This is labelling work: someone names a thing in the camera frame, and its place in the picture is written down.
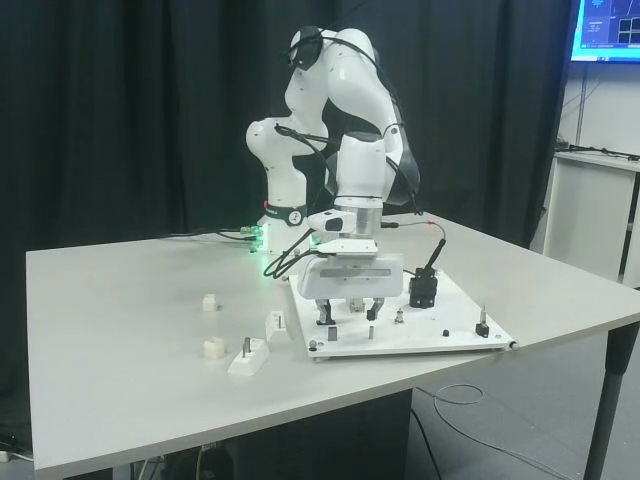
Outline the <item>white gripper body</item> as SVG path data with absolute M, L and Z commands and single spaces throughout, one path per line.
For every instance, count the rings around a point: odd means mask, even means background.
M 401 254 L 313 258 L 302 269 L 297 291 L 305 299 L 396 297 L 403 290 Z

